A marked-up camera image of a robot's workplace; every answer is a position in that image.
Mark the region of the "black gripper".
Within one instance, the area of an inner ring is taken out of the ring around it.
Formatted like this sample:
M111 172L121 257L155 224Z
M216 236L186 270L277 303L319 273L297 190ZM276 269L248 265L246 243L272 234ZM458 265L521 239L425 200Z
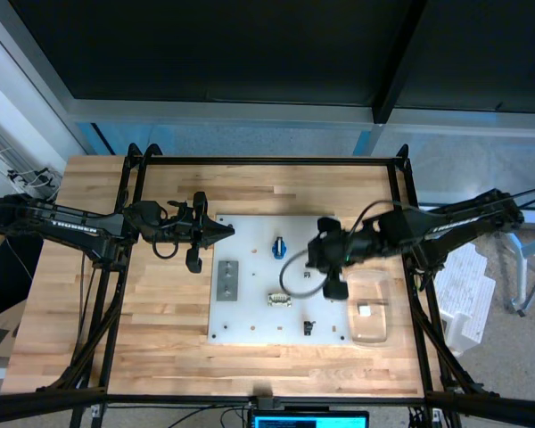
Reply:
M183 210L180 220L182 226L178 229L181 235L179 241L190 244L190 248L186 252L185 264L193 274L200 274L202 271L199 251L202 246L203 229L207 232L204 235L205 248L235 234L232 226L218 223L206 216L207 209L208 201L205 192L196 192L193 195L193 206L186 206Z
M348 284L341 279L341 274L342 268L348 264L353 233L343 229L339 220L329 217L317 220L317 230L318 249L317 243L308 244L306 267L317 268L325 273L323 295L327 300L347 300Z

